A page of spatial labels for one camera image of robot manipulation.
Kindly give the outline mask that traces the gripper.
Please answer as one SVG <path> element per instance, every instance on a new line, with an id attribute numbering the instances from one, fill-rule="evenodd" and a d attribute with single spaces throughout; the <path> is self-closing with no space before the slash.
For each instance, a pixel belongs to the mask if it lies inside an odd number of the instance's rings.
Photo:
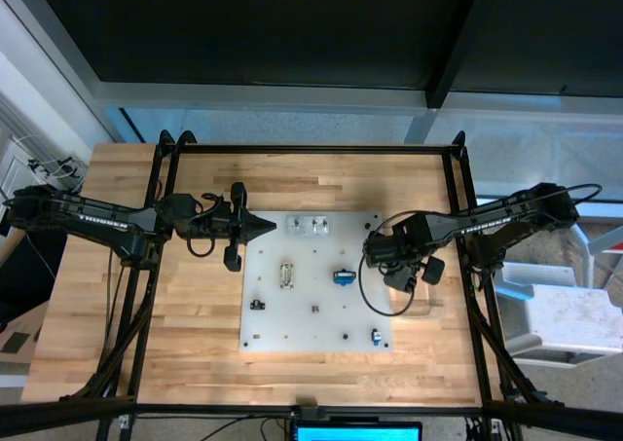
<path id="1" fill-rule="evenodd" d="M 230 200 L 226 202 L 223 197 L 219 197 L 210 213 L 209 238 L 212 242 L 218 239 L 229 242 L 223 258 L 228 271 L 241 270 L 241 257 L 238 254 L 241 243 L 249 243 L 276 229 L 275 222 L 249 212 L 245 208 L 246 201 L 247 193 L 243 183 L 235 182 L 231 187 Z M 251 227 L 242 229 L 243 225 Z"/>
<path id="2" fill-rule="evenodd" d="M 436 285 L 444 272 L 444 262 L 429 257 L 426 262 L 389 263 L 383 266 L 384 284 L 400 292 L 413 293 L 417 286 L 417 273 L 420 270 L 422 270 L 421 279 L 425 283 Z"/>

